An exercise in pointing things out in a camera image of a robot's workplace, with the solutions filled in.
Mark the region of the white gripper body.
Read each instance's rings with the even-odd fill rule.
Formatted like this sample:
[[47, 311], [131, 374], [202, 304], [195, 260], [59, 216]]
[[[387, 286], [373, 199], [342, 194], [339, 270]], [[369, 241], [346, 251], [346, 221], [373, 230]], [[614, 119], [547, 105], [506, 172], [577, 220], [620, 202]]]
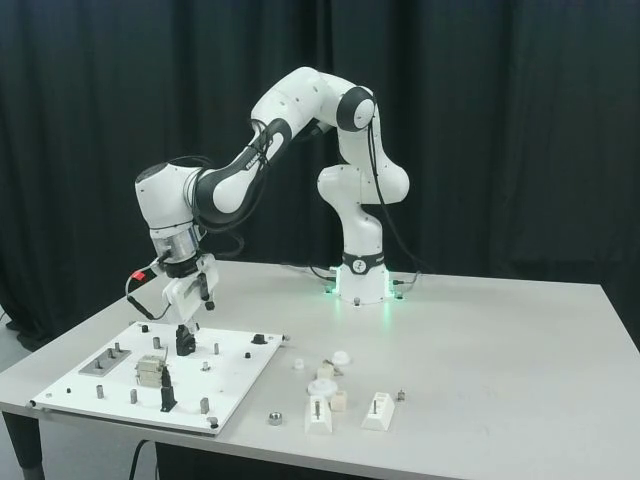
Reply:
[[169, 324], [189, 324], [202, 305], [200, 283], [195, 277], [172, 279], [162, 294], [169, 304], [165, 314]]

